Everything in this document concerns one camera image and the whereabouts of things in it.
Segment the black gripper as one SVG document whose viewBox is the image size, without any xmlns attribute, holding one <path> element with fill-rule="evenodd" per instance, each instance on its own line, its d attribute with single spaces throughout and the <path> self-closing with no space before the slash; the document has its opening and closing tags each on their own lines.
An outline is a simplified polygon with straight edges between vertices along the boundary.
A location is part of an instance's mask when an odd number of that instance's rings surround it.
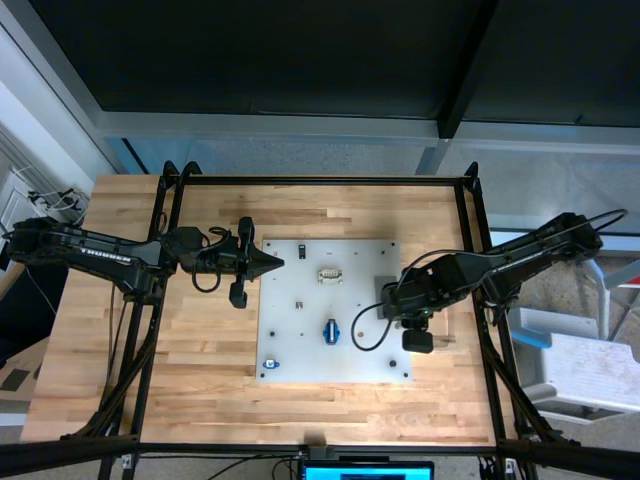
<svg viewBox="0 0 640 480">
<path fill-rule="evenodd" d="M 229 300 L 236 309 L 245 309 L 247 293 L 244 284 L 284 266 L 284 260 L 263 252 L 253 244 L 255 227 L 250 217 L 242 217 L 238 224 L 238 245 L 235 252 L 234 277 Z"/>
<path fill-rule="evenodd" d="M 412 317 L 401 320 L 403 328 L 402 348 L 412 353 L 429 354 L 434 349 L 433 335 L 428 331 L 426 317 Z"/>
</svg>

